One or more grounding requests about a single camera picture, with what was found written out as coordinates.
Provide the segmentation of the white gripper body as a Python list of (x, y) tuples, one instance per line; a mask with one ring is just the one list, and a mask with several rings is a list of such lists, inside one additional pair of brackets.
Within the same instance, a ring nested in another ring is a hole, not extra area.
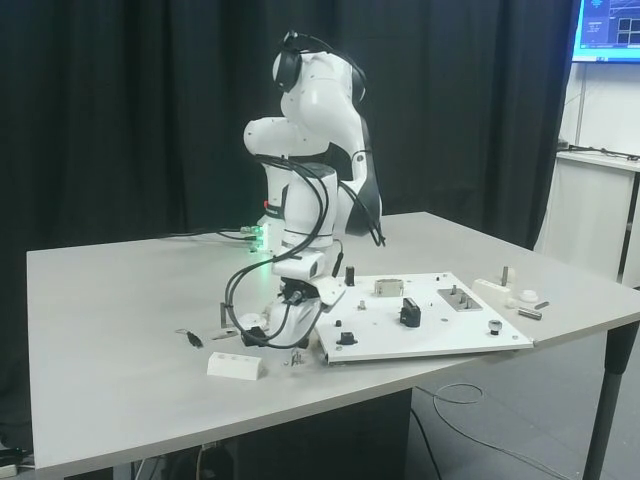
[(262, 340), (260, 345), (275, 349), (294, 348), (310, 335), (321, 313), (319, 299), (302, 301), (297, 305), (271, 302), (261, 312), (267, 340)]

